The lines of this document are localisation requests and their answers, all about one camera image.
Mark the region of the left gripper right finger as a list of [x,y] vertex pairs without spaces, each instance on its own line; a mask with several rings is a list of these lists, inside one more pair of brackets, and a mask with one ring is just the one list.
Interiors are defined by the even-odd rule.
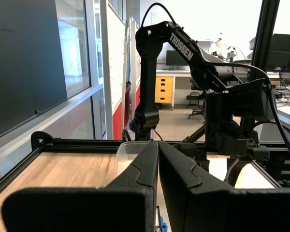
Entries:
[[174,232],[290,232],[290,188],[236,189],[167,142],[159,175]]

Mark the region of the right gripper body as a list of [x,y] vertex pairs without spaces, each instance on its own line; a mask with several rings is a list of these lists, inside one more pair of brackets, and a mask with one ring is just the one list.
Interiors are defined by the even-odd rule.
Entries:
[[259,144],[256,131],[251,137],[242,134],[233,120],[229,94],[208,93],[205,97],[205,123],[189,138],[175,144],[175,148],[196,160],[207,159],[208,152],[233,156],[238,159],[251,157],[256,160],[270,158],[269,149]]

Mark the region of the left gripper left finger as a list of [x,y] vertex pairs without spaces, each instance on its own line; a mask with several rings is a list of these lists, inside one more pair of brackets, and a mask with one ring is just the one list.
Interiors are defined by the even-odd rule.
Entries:
[[25,188],[9,195],[1,217],[9,232],[152,232],[159,148],[151,141],[103,188]]

